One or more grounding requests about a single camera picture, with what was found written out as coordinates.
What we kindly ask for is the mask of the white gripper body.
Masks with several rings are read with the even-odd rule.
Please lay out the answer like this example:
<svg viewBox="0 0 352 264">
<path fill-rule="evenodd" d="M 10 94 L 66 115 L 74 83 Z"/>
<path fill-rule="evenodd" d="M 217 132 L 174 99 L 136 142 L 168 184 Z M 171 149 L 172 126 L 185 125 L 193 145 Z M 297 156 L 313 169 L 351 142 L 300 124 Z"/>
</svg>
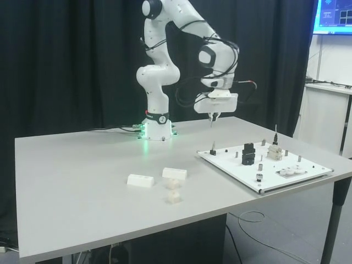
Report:
<svg viewBox="0 0 352 264">
<path fill-rule="evenodd" d="M 231 93 L 227 98 L 210 98 L 207 93 L 201 93 L 193 106 L 197 113 L 232 113 L 238 104 L 238 94 Z"/>
</svg>

